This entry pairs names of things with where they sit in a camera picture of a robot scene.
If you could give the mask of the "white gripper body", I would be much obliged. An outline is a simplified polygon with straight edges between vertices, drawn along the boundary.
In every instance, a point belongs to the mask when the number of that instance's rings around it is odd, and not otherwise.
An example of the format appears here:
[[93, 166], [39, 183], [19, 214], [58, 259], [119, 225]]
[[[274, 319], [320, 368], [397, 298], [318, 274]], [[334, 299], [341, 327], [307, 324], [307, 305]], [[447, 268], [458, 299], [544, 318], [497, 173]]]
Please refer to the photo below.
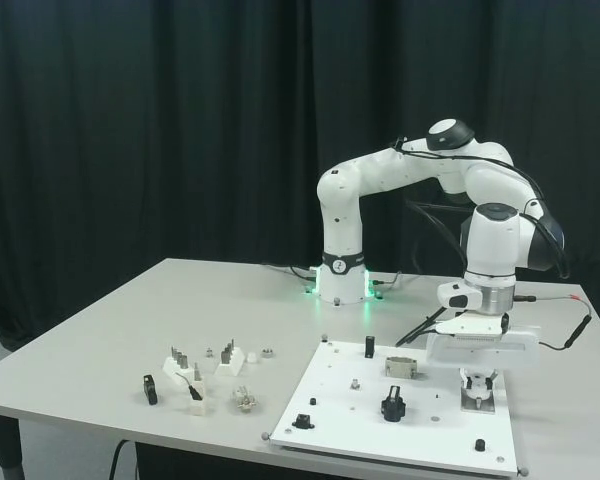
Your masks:
[[512, 327], [496, 337], [433, 335], [426, 343], [426, 362], [439, 368], [511, 370], [530, 367], [537, 359], [537, 327]]

